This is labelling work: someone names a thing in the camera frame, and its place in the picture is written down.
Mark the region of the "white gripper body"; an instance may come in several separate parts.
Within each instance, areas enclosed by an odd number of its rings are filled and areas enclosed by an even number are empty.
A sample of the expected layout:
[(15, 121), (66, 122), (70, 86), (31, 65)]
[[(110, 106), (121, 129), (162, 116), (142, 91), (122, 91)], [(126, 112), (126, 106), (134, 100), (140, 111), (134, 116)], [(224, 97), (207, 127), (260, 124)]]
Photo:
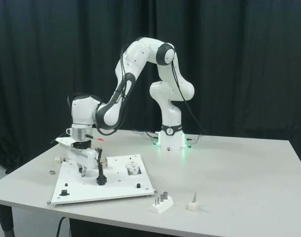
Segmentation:
[(67, 151), (67, 156), (83, 169), (95, 169), (98, 166), (98, 153), (93, 149), (70, 149)]

